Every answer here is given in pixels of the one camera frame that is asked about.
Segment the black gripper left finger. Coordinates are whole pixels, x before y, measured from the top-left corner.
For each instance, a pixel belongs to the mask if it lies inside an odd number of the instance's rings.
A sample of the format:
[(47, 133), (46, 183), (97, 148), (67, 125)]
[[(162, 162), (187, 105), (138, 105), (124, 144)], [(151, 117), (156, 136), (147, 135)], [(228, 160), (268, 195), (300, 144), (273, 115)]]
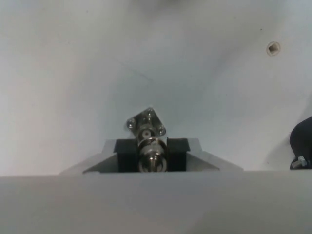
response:
[(63, 174), (137, 172), (139, 172), (137, 142), (133, 138), (106, 140), (100, 153), (62, 171)]

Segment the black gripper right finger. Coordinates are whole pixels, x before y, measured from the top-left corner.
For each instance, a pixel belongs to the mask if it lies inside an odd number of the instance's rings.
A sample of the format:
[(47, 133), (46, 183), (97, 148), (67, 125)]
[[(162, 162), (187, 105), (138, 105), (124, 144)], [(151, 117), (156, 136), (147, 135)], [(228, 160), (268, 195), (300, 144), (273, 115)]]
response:
[(169, 172), (243, 171), (242, 167), (204, 151), (197, 138), (168, 138), (167, 150)]

